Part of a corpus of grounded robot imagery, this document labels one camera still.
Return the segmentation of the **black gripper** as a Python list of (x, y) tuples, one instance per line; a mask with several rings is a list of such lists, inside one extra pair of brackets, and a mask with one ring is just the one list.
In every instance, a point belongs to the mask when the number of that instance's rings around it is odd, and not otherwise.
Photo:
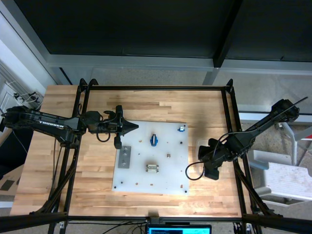
[(114, 137), (114, 147), (116, 149), (121, 149), (121, 135), (134, 131), (139, 128), (137, 124), (127, 121), (123, 118), (123, 109), (121, 105), (116, 106), (116, 111), (109, 114), (109, 121), (107, 124), (108, 131), (111, 134), (115, 134)]
[(218, 143), (216, 139), (209, 139), (208, 146), (200, 146), (198, 149), (198, 160), (203, 163), (203, 175), (212, 180), (219, 179), (218, 167), (222, 165), (214, 156), (215, 147)]

